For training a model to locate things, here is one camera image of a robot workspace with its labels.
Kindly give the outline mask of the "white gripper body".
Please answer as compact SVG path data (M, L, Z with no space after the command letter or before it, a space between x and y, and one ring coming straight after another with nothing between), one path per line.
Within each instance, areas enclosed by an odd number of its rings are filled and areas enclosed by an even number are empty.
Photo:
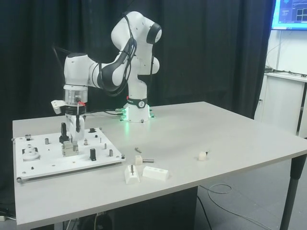
M66 127L72 140L81 140L84 138L85 121L82 115L69 115L66 116Z

